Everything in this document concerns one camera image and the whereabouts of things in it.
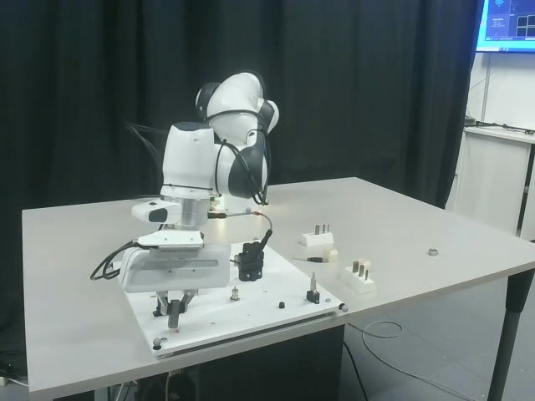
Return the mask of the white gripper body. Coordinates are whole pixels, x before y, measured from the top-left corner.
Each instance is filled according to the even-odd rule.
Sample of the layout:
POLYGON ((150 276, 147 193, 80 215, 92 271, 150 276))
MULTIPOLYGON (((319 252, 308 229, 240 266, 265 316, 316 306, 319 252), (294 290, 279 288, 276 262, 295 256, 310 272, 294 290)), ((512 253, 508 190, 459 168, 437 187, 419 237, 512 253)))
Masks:
POLYGON ((125 292, 165 292, 225 287, 230 280, 231 246, 127 251, 119 283, 125 292))

